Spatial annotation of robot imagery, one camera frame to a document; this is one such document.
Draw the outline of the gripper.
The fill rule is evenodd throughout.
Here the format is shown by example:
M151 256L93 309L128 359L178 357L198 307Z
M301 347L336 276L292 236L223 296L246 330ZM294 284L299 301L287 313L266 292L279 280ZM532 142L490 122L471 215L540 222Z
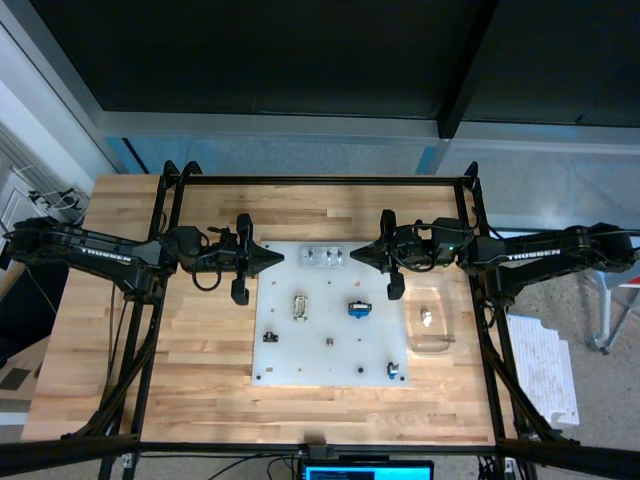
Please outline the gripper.
M382 211L380 226L382 237L351 251L350 255L352 260L379 273L388 274L387 297L390 301L397 301L405 292L405 279L400 272L401 269L413 273L427 273L436 266L431 241L423 239L420 235L422 231L428 231L431 227L421 220L398 226L395 213L389 209ZM383 261L375 257L382 253Z
M212 269L216 273L216 282L208 290L216 290L221 284L222 274L233 272L236 278L231 283L231 298L240 306L249 303L249 290L246 279L249 276L249 241L252 239L252 221L247 213L237 217L236 233L225 229L220 237ZM250 245L250 276L256 277L262 271L282 263L284 255L265 248L252 241Z

